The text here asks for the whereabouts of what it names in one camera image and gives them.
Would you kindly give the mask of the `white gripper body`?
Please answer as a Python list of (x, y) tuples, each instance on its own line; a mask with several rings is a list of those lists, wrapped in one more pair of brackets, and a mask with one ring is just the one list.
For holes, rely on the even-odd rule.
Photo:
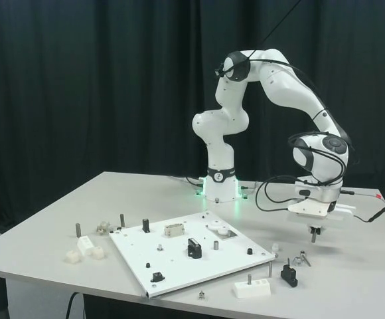
[(326, 217), (289, 213), (287, 220), (315, 228), (345, 228), (354, 219), (355, 209), (354, 206), (339, 204), (333, 211), (327, 213)]

